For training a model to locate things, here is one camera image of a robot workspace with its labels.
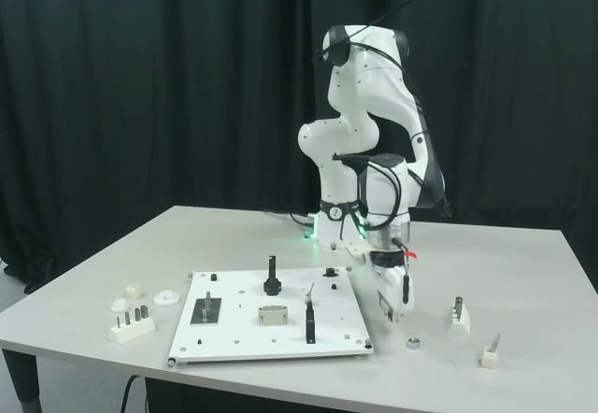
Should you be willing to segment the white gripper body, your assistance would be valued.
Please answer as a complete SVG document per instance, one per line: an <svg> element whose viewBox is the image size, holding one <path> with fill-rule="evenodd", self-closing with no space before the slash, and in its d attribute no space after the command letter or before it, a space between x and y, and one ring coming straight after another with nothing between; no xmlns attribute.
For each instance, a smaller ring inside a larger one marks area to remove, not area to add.
<svg viewBox="0 0 598 413"><path fill-rule="evenodd" d="M385 316L404 316L414 308L414 286L404 266L371 266L378 304Z"/></svg>

